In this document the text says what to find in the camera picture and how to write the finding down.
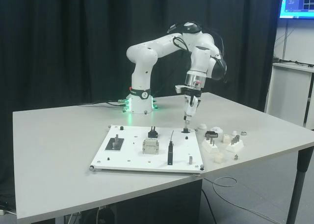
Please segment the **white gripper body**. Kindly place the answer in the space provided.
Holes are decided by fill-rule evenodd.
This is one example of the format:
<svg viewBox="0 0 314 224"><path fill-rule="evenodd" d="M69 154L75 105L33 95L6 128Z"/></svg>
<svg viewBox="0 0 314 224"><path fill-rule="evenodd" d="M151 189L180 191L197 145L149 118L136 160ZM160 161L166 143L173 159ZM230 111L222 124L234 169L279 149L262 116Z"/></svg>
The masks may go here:
<svg viewBox="0 0 314 224"><path fill-rule="evenodd" d="M196 114L200 97L194 95L184 95L184 115L185 117L193 117Z"/></svg>

